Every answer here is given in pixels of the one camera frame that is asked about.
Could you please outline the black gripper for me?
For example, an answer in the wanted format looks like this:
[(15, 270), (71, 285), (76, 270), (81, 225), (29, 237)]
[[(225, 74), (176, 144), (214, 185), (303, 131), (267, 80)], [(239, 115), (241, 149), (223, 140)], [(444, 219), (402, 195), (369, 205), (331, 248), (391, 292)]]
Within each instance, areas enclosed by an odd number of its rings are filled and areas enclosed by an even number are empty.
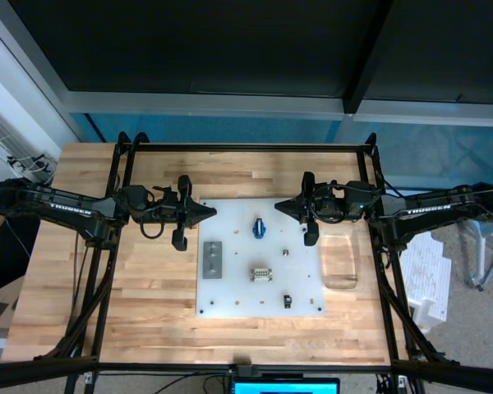
[(318, 222), (338, 224), (346, 218), (343, 209), (343, 199), (337, 198), (333, 189), (339, 186), (336, 180), (316, 183), (312, 172), (304, 172), (302, 178), (302, 193), (291, 199), (280, 201), (274, 208), (296, 220), (306, 224), (304, 234), (305, 246), (314, 246), (320, 237)]
[(164, 189), (163, 201), (153, 211), (153, 218), (162, 224), (175, 224), (172, 233), (172, 245), (177, 251), (187, 250), (186, 228), (193, 228), (200, 222), (214, 217), (215, 208), (200, 204), (191, 197), (192, 183), (188, 175), (182, 175), (177, 181), (177, 192)]

